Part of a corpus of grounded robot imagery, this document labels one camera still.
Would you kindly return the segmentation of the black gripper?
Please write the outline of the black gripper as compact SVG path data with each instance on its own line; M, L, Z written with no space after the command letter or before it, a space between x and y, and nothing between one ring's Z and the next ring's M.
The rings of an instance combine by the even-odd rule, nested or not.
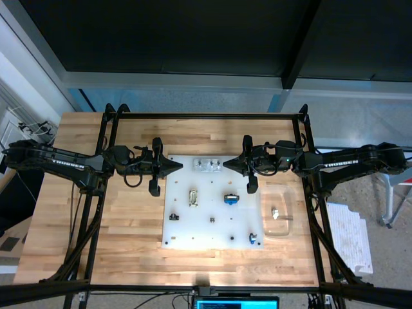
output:
M139 187L142 184L143 176L151 176L149 181L149 193L152 196L160 196L160 186L158 180L165 178L183 168L183 164L175 162L162 155L162 166L160 164L160 155L163 151L163 143L159 137L153 139L152 150L142 149L139 163L137 164L136 173L139 175L139 182L133 187Z
M271 149L272 146L269 142L265 142L263 145L253 146L252 137L245 135L243 137L242 147L243 153L225 161L223 166L241 174L242 177L247 177L247 192L254 194L258 189L258 178L256 174L261 176L274 175L274 155L269 154L267 151L267 148Z

